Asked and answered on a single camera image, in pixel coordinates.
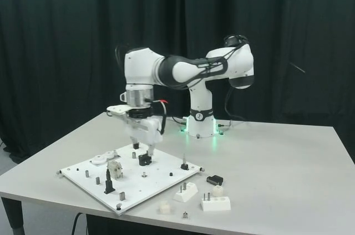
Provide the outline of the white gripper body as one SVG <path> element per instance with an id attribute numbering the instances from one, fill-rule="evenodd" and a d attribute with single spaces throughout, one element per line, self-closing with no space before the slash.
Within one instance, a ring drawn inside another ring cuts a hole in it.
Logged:
<path id="1" fill-rule="evenodd" d="M 137 142 L 144 144 L 157 144 L 163 140 L 160 134 L 161 119 L 159 117 L 148 117 L 141 120 L 129 119 L 125 123 L 125 131 Z"/>

